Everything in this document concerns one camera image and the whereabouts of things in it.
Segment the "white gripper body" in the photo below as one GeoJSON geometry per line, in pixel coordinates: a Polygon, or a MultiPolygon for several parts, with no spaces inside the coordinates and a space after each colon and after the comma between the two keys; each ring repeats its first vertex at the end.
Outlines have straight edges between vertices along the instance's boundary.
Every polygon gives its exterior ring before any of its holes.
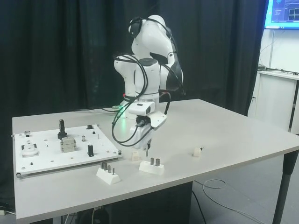
{"type": "Polygon", "coordinates": [[[131,127],[129,137],[131,136],[133,137],[128,141],[129,145],[132,145],[135,149],[147,150],[149,148],[148,144],[150,144],[153,136],[153,130],[150,123],[142,126],[136,124],[131,127]]]}

